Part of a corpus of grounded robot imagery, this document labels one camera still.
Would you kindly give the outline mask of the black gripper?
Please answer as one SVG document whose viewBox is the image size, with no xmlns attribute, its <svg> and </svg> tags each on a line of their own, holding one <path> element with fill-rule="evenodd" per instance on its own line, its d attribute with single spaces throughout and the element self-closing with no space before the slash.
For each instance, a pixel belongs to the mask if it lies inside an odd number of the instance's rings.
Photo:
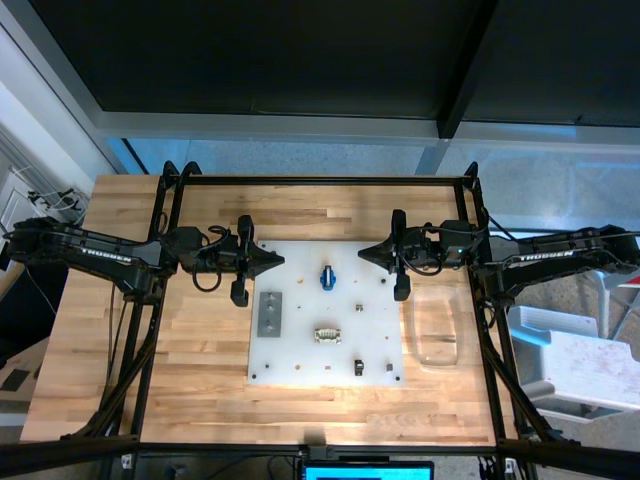
<svg viewBox="0 0 640 480">
<path fill-rule="evenodd" d="M 396 275 L 395 301 L 406 301 L 411 293 L 411 279 L 407 271 L 421 277 L 432 277 L 441 272 L 441 258 L 435 244 L 426 236 L 425 228 L 408 227 L 406 213 L 400 209 L 393 210 L 391 236 L 359 250 L 358 254 L 360 259 Z"/>
<path fill-rule="evenodd" d="M 281 255 L 275 251 L 268 251 L 257 243 L 252 243 L 253 239 L 253 221 L 249 215 L 242 215 L 238 218 L 237 233 L 229 232 L 218 249 L 217 272 L 221 275 L 233 274 L 235 276 L 230 291 L 230 298 L 235 306 L 247 306 L 249 303 L 249 293 L 245 287 L 248 277 L 256 278 L 285 263 Z M 250 245 L 253 260 L 269 261 L 252 261 L 249 264 Z"/>
</svg>

